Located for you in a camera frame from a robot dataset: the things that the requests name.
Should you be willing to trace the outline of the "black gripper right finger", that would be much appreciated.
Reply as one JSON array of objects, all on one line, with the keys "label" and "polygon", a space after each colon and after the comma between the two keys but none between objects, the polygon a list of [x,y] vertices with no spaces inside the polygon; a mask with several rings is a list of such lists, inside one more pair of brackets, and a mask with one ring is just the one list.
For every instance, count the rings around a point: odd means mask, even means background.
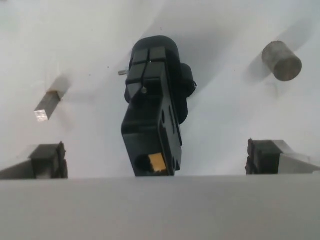
[{"label": "black gripper right finger", "polygon": [[247,175],[318,174],[320,165],[284,140],[248,140]]}]

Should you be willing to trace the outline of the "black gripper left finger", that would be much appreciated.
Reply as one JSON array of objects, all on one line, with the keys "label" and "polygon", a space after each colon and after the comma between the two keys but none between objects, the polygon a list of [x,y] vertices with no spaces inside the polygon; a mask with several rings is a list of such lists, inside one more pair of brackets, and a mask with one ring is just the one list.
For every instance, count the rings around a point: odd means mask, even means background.
[{"label": "black gripper left finger", "polygon": [[1,180],[68,179],[63,142],[31,145],[17,157],[0,162]]}]

